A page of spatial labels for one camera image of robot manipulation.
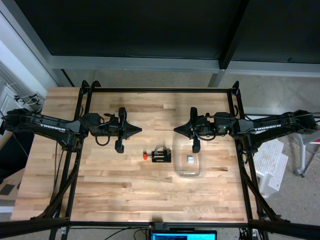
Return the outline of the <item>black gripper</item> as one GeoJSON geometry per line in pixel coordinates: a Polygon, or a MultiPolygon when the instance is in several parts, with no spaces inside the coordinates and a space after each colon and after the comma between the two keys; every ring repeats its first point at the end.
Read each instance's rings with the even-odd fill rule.
{"type": "Polygon", "coordinates": [[[126,119],[127,111],[124,107],[120,107],[118,117],[113,115],[110,121],[104,126],[104,130],[108,136],[117,137],[114,148],[118,154],[124,153],[124,138],[127,140],[133,135],[142,132],[142,128],[130,124],[126,119]]]}
{"type": "Polygon", "coordinates": [[[193,153],[200,152],[200,140],[209,142],[215,139],[215,129],[213,123],[211,123],[208,118],[210,118],[209,114],[198,116],[197,108],[191,107],[190,120],[187,123],[174,128],[175,133],[180,134],[189,140],[193,139],[193,153]]]}

